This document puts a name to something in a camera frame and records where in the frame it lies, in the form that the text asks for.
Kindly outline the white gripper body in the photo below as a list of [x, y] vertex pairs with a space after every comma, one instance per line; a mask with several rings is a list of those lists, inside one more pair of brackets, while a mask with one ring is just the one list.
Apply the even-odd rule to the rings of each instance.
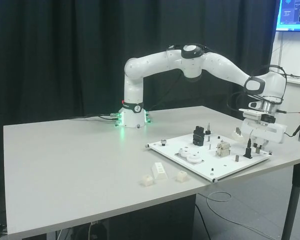
[[286, 125], [279, 123], [268, 123], [264, 125], [252, 119], [244, 119], [241, 125], [241, 132], [250, 139], [259, 140], [259, 144], [266, 141], [282, 144], [286, 130]]

